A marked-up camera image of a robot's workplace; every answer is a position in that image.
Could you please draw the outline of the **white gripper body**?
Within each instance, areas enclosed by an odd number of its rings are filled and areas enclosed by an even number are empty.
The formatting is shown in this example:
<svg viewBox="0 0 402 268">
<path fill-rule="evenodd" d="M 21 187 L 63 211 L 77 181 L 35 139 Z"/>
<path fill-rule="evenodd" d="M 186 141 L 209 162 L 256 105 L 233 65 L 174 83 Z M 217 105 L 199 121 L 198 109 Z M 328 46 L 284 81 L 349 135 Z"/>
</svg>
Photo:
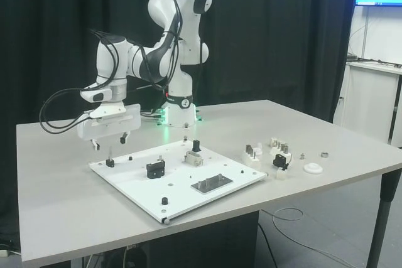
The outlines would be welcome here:
<svg viewBox="0 0 402 268">
<path fill-rule="evenodd" d="M 83 140 L 91 140 L 130 133 L 141 126 L 140 111 L 139 104 L 101 104 L 95 110 L 83 113 L 77 134 Z"/>
</svg>

